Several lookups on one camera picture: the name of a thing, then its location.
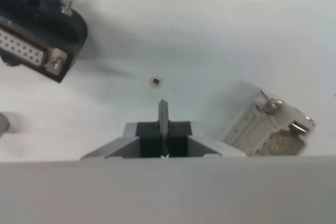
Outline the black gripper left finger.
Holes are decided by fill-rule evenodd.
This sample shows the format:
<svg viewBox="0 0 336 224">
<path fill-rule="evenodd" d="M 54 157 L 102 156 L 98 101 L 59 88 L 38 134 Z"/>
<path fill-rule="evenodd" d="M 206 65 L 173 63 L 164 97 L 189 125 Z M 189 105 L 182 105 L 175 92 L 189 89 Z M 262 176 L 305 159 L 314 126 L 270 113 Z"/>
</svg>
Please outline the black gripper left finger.
<svg viewBox="0 0 336 224">
<path fill-rule="evenodd" d="M 162 140 L 158 122 L 132 122 L 121 137 L 85 154 L 85 158 L 160 158 Z"/>
</svg>

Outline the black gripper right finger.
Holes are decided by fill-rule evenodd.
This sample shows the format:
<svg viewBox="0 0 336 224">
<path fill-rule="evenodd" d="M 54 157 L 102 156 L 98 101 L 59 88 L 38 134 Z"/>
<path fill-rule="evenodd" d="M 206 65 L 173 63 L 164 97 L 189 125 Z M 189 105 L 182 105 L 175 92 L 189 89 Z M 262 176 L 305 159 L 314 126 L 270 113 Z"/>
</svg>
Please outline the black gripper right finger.
<svg viewBox="0 0 336 224">
<path fill-rule="evenodd" d="M 197 121 L 169 121 L 165 143 L 170 158 L 223 155 L 223 145 L 207 136 Z"/>
</svg>

